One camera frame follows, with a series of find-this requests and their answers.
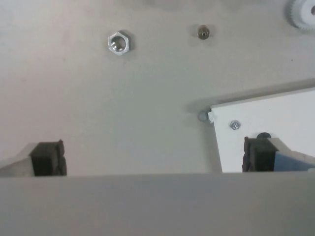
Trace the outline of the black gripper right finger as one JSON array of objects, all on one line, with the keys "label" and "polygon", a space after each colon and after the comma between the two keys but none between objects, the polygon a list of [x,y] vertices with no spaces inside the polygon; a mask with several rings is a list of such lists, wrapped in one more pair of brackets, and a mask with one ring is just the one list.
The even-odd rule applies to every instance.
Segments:
[{"label": "black gripper right finger", "polygon": [[314,171],[315,158],[291,150],[279,138],[244,139],[243,172]]}]

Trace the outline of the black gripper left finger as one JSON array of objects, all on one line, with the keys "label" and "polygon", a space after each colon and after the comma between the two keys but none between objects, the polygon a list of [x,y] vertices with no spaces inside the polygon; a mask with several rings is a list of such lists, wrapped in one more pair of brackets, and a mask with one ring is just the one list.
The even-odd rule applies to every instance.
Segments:
[{"label": "black gripper left finger", "polygon": [[0,161],[2,177],[67,175],[63,140],[27,144],[17,155]]}]

